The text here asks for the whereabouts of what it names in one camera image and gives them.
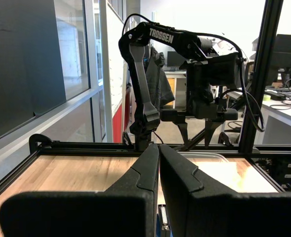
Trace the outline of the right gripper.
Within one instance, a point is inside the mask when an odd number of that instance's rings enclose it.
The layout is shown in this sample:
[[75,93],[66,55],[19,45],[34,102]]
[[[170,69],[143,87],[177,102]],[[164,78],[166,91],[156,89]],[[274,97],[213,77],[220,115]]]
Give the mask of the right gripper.
[[215,130],[221,126],[220,121],[236,120],[238,111],[227,107],[223,94],[214,98],[210,91],[205,95],[203,93],[199,93],[197,96],[190,95],[184,111],[176,109],[162,109],[160,111],[160,119],[162,121],[184,121],[177,124],[184,145],[189,142],[187,123],[185,122],[187,118],[206,119],[205,146],[208,146]]

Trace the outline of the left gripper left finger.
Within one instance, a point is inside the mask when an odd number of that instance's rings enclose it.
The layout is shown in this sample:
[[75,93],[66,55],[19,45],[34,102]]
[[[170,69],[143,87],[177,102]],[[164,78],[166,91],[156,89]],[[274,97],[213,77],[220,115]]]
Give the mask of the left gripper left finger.
[[153,237],[159,149],[150,145],[103,192],[24,192],[0,207],[6,237]]

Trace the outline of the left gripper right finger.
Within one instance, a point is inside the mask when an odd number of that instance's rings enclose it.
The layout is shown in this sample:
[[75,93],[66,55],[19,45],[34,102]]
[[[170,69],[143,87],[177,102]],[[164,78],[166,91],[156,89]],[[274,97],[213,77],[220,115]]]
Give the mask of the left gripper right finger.
[[291,192],[239,193],[167,145],[160,179],[175,237],[291,237]]

